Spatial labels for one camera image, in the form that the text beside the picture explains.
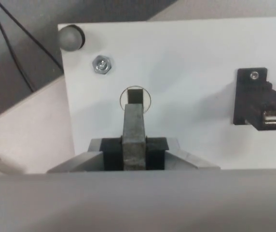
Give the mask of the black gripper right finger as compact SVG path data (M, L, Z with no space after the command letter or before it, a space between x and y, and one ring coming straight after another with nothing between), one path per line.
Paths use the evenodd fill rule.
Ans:
M201 157L183 150L177 138L146 138L147 170L220 170L221 168Z

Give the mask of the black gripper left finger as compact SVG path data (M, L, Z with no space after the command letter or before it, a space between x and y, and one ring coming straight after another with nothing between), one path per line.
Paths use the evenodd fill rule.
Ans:
M92 139L89 148L58 166L48 173L122 171L124 169L122 139Z

